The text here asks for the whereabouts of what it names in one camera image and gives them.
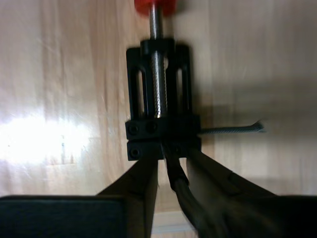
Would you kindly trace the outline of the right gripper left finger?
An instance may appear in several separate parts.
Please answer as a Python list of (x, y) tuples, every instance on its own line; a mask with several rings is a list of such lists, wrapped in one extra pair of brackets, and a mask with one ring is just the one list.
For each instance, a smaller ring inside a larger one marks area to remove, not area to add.
[(142, 159), (94, 196), (5, 196), (3, 238), (148, 238), (158, 162)]

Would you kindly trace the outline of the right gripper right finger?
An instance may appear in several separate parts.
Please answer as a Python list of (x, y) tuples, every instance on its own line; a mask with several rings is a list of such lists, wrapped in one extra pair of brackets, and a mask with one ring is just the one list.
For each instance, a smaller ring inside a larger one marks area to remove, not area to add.
[(315, 238), (317, 198), (276, 195), (208, 157), (187, 151), (190, 190), (217, 237)]

